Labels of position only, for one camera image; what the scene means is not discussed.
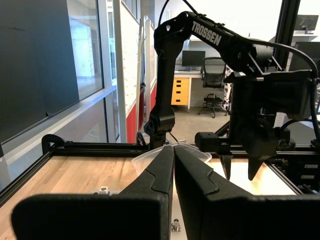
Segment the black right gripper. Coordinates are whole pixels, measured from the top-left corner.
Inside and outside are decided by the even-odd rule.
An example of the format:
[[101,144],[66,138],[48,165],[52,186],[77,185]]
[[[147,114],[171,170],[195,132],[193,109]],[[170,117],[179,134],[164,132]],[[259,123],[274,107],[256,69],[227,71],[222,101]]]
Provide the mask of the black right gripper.
[[235,156],[232,145],[241,145],[248,154],[250,181],[255,178],[264,161],[273,157],[276,151],[295,147],[290,130],[273,127],[265,115],[239,109],[231,111],[226,137],[215,132],[198,132],[195,144],[202,152],[217,154],[227,180],[231,178],[231,164]]

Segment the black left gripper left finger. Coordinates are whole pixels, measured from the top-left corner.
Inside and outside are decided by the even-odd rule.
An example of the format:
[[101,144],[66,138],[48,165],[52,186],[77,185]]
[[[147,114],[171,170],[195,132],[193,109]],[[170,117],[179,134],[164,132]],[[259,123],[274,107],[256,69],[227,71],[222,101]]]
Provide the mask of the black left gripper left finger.
[[19,240],[168,240],[174,150],[164,147],[118,194],[39,194],[11,214]]

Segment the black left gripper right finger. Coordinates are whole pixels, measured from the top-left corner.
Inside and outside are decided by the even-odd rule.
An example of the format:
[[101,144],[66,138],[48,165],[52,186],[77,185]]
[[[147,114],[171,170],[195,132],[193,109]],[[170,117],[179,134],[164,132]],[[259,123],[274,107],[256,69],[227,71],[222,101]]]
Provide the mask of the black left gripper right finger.
[[189,240],[317,240],[318,195],[253,195],[181,146],[175,186]]

